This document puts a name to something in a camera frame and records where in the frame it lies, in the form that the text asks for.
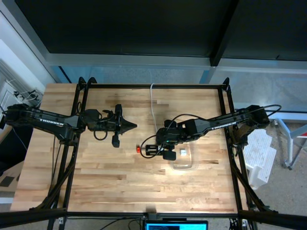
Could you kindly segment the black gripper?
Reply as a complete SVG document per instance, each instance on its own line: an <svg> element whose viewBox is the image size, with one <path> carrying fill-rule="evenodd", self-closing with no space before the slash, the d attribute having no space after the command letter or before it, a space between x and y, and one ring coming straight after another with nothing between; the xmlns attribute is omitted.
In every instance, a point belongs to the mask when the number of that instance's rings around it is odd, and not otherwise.
<svg viewBox="0 0 307 230"><path fill-rule="evenodd" d="M163 156L164 160L175 161L175 145L185 142L185 128L182 123L166 120L164 127L160 128L155 136L157 155Z"/></svg>
<svg viewBox="0 0 307 230"><path fill-rule="evenodd" d="M102 131L105 131L106 133L111 132L111 131L114 132L114 135L112 136L112 146L119 147L120 130L121 130L121 134L123 135L124 133L137 128L137 125L135 123L127 121L124 117L122 117L121 104L117 104L115 106L114 112L111 110L103 110L103 112L107 114L107 117L103 118L102 120L102 124L101 124Z"/></svg>

